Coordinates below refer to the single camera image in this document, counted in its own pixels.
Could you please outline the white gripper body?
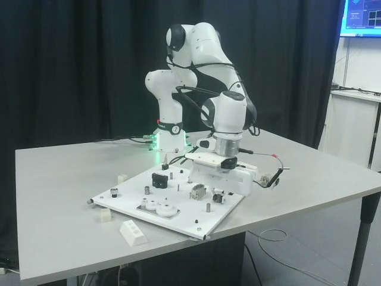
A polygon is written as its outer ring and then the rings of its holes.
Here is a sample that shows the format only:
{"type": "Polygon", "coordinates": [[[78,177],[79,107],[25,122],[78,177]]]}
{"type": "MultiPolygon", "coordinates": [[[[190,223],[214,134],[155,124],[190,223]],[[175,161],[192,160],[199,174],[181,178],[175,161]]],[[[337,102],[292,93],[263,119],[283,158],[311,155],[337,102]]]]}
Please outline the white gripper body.
{"type": "Polygon", "coordinates": [[[254,180],[258,175],[258,167],[244,162],[239,164],[240,166],[222,173],[216,167],[192,163],[189,179],[221,191],[248,196],[255,189],[254,180]]]}

